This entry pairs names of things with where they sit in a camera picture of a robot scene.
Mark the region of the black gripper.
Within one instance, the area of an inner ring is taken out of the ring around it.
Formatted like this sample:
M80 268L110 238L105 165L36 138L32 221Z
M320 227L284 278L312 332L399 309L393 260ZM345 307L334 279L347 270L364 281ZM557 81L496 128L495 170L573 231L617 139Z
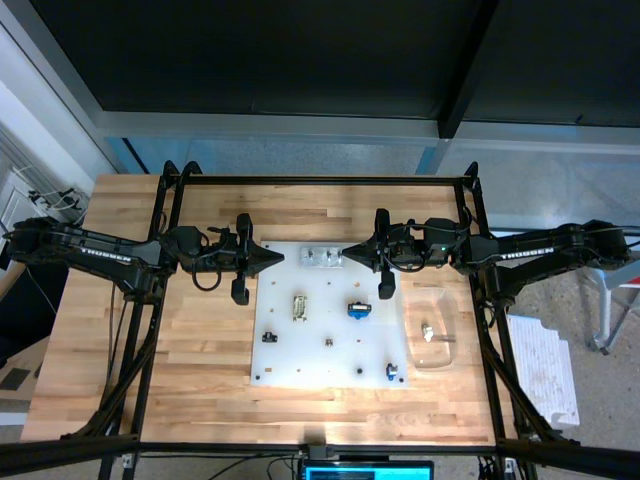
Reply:
M253 234L250 216L247 213L238 215L235 233L229 228L218 227L209 227L208 231L219 235L207 259L207 266L218 276L215 287L219 286L223 273L235 273L236 278L231 282L231 298L237 305L248 305L249 290L246 288L246 278L249 276L249 241ZM255 242L251 244L251 257L258 259L251 262L252 277L284 261L282 253Z
M377 269L381 272L378 285L380 299L392 299L396 291L394 271L400 273L418 273L425 268L425 251L422 241L413 235L414 221L408 224L392 224L390 213L386 209L376 210L374 226L376 255L379 261ZM342 256L367 269L374 271L374 258L370 255L349 252L372 252L374 236L354 245L344 247Z

